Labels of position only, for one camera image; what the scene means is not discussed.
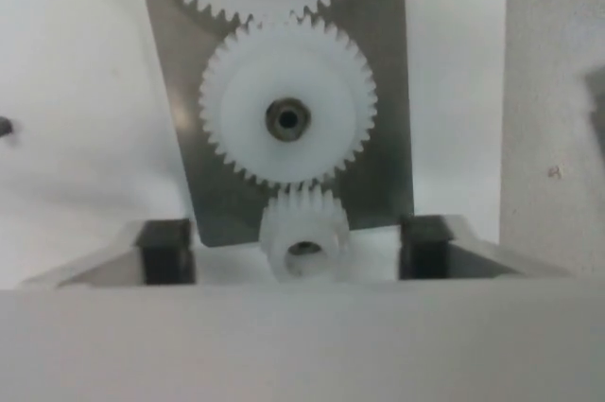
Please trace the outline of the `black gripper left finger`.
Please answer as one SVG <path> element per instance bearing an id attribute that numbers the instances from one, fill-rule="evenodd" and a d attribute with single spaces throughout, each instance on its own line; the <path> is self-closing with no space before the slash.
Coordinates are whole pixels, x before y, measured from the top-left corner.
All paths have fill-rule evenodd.
<path id="1" fill-rule="evenodd" d="M 127 224 L 112 241 L 92 253 L 34 275 L 23 288 L 132 288 L 197 283 L 188 218 Z"/>

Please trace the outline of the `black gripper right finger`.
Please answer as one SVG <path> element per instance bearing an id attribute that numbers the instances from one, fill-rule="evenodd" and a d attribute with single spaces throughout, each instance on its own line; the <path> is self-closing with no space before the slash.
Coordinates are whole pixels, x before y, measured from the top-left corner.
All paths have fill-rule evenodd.
<path id="1" fill-rule="evenodd" d="M 571 273 L 480 238 L 461 215 L 400 219 L 400 280 L 566 278 Z"/>

